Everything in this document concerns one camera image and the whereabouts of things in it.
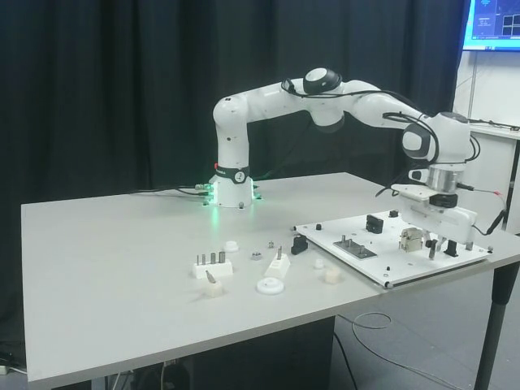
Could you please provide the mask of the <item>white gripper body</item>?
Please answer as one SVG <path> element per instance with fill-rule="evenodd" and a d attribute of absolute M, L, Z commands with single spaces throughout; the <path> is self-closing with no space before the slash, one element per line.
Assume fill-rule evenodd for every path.
<path fill-rule="evenodd" d="M 407 223 L 451 241 L 473 241 L 477 216 L 476 212 L 461 207 L 405 204 L 401 209 L 401 217 Z"/>

